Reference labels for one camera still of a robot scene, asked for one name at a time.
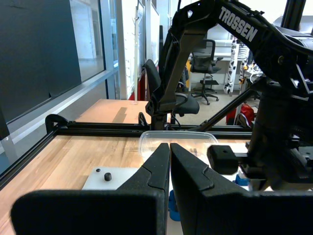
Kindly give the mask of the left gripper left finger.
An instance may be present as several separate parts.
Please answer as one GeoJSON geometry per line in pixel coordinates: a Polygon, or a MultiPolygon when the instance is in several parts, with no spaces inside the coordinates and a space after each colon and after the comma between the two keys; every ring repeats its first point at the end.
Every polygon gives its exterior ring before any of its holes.
{"type": "Polygon", "coordinates": [[[164,235],[170,149],[162,143],[116,190],[38,190],[15,201],[18,235],[164,235]]]}

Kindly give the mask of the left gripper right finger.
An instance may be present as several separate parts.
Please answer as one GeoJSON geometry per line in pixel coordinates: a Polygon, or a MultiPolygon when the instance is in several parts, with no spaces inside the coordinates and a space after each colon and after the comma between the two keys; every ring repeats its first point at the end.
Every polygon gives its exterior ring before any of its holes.
{"type": "Polygon", "coordinates": [[[185,235],[310,235],[309,191],[248,191],[177,143],[171,178],[185,235]]]}

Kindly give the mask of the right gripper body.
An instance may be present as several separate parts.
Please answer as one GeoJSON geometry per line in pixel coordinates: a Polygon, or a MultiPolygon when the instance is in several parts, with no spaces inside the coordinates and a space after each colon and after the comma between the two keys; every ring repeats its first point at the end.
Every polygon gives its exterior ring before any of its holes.
{"type": "Polygon", "coordinates": [[[210,146],[207,157],[211,168],[222,175],[241,169],[252,191],[313,188],[312,145],[297,139],[263,139],[246,146],[246,153],[235,153],[228,145],[210,146]]]}

